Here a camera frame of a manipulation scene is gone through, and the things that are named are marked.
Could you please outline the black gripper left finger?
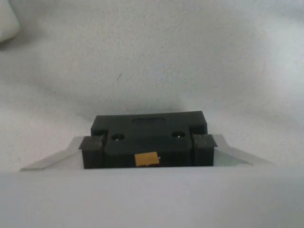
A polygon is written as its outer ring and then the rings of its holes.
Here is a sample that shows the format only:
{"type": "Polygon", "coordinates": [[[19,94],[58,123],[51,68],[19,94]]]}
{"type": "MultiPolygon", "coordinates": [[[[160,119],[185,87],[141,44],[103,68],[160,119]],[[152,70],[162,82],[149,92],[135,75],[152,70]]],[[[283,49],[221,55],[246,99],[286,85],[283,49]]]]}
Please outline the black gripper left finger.
{"type": "Polygon", "coordinates": [[[84,170],[102,167],[104,136],[77,136],[68,147],[21,168],[22,171],[84,170]]]}

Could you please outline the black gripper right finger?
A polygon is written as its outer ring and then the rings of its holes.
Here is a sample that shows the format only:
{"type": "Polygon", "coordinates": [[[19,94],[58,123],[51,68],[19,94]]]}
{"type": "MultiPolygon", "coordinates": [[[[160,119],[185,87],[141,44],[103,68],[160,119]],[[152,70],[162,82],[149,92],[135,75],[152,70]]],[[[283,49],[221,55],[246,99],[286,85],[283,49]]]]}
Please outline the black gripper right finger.
{"type": "Polygon", "coordinates": [[[230,146],[221,134],[194,134],[194,166],[268,166],[271,162],[230,146]]]}

